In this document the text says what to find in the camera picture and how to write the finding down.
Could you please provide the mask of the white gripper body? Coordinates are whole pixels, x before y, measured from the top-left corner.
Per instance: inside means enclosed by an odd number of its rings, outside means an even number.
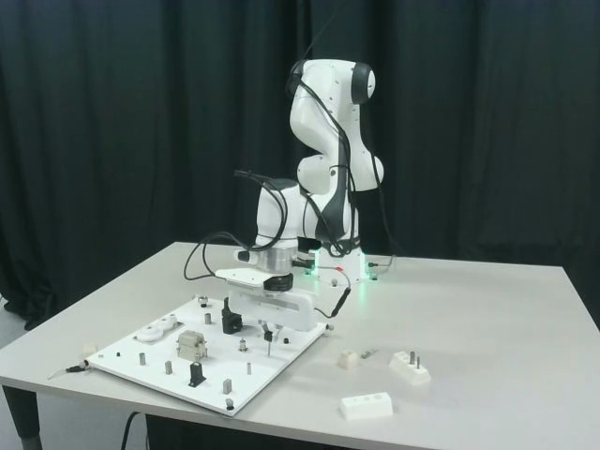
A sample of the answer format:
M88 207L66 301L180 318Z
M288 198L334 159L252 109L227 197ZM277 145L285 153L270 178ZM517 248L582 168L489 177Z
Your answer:
M316 296L307 291L279 292L268 296L264 292L231 291L229 308L242 316L282 325L293 330L316 327L313 312Z

